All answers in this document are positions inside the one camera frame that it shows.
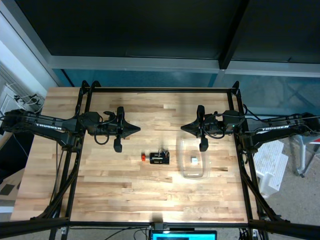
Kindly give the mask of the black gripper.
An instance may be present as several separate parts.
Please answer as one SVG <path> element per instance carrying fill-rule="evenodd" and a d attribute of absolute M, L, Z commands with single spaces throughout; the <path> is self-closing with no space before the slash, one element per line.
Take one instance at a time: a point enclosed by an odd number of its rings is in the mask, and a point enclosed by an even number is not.
<path fill-rule="evenodd" d="M 181 126 L 181 130 L 198 137 L 200 137 L 199 150 L 200 152 L 205 152 L 209 147 L 209 141 L 206 136 L 212 139 L 222 139 L 225 136 L 225 130 L 222 127 L 222 124 L 216 119 L 214 114 L 210 116 L 205 115 L 205 107 L 203 105 L 199 105 L 197 107 L 197 119 L 191 123 Z"/>
<path fill-rule="evenodd" d="M 120 106 L 117 108 L 116 113 L 111 111 L 104 111 L 105 115 L 108 115 L 108 120 L 100 122 L 96 127 L 96 136 L 106 136 L 105 142 L 99 142 L 96 140 L 98 145 L 105 145 L 108 143 L 110 136 L 115 136 L 113 142 L 113 148 L 116 153 L 121 153 L 123 146 L 121 144 L 121 138 L 124 133 L 124 138 L 129 137 L 140 131 L 140 127 L 135 126 L 125 120 L 124 107 Z"/>

